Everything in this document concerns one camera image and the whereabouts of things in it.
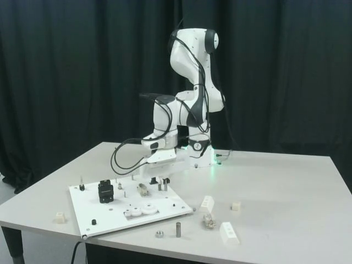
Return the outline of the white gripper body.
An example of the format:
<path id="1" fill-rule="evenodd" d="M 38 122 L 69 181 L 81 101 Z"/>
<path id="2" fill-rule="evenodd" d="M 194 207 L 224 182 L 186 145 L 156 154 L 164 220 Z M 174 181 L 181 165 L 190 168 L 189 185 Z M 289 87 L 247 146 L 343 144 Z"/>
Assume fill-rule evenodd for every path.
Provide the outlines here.
<path id="1" fill-rule="evenodd" d="M 142 161 L 147 162 L 147 164 L 139 169 L 139 174 L 143 178 L 156 177 L 164 179 L 174 173 L 182 172 L 190 168 L 190 160 L 187 155 L 176 155 L 172 159 L 162 161 L 150 162 L 148 159 L 143 159 Z"/>

